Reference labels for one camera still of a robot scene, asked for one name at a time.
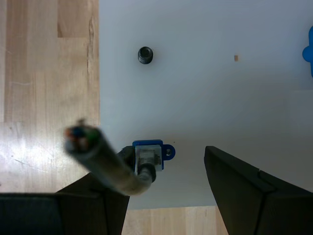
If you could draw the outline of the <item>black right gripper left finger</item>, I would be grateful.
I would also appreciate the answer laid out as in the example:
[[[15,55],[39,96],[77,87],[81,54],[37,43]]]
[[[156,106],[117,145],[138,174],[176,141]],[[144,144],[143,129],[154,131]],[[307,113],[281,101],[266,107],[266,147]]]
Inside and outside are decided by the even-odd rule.
[[[2,235],[119,235],[129,197],[91,173],[56,193],[2,193]]]

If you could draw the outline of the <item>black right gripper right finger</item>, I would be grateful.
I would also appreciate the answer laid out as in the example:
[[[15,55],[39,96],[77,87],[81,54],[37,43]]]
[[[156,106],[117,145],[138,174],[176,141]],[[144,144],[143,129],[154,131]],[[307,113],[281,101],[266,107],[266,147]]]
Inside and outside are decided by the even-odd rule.
[[[313,194],[214,147],[207,178],[230,235],[311,235]]]

